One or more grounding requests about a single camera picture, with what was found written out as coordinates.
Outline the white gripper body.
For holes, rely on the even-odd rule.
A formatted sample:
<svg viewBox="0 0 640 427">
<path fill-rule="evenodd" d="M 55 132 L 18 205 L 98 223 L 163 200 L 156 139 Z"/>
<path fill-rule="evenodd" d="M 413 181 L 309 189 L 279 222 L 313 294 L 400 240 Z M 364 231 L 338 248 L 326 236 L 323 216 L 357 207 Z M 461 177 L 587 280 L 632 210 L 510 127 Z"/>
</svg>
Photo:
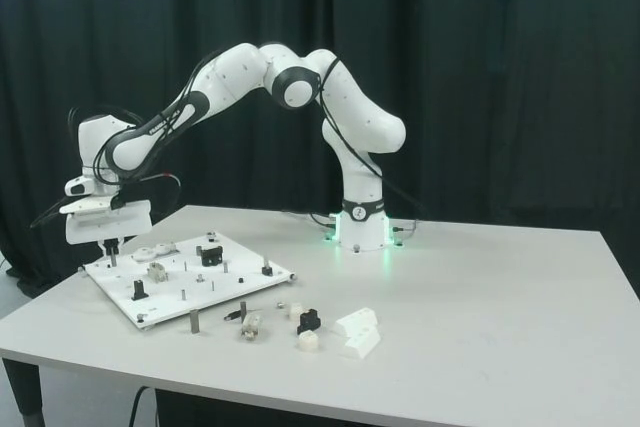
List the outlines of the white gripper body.
<svg viewBox="0 0 640 427">
<path fill-rule="evenodd" d="M 65 235 L 71 245 L 137 236 L 152 228 L 148 200 L 112 209 L 109 200 L 78 200 L 63 207 Z"/>
</svg>

